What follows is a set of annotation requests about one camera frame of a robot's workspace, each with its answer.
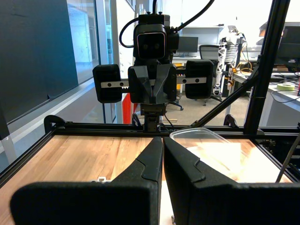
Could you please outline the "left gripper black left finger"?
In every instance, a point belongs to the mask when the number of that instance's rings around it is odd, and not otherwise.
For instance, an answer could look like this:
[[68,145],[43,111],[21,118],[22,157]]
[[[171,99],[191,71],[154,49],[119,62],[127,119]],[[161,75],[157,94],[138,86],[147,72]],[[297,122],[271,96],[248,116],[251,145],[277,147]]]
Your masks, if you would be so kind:
[[17,225],[157,225],[163,142],[155,137],[110,182],[35,182],[11,197]]

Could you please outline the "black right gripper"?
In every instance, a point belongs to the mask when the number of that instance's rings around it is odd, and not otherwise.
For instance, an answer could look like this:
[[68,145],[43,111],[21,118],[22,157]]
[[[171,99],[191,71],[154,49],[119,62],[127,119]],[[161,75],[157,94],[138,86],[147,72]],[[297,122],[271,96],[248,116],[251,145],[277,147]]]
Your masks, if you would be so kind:
[[93,69],[93,78],[100,103],[117,103],[128,93],[132,103],[163,104],[175,101],[177,85],[185,85],[189,99],[204,99],[211,95],[214,64],[210,60],[187,61],[183,68],[147,60],[120,76],[117,64],[99,65]]

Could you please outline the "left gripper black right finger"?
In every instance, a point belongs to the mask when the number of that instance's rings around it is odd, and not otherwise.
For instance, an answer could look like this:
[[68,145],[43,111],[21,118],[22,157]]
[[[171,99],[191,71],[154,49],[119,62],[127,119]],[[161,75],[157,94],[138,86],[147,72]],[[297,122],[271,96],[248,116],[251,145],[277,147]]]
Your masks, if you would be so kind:
[[237,183],[173,139],[164,138],[164,171],[178,225],[296,225],[298,183]]

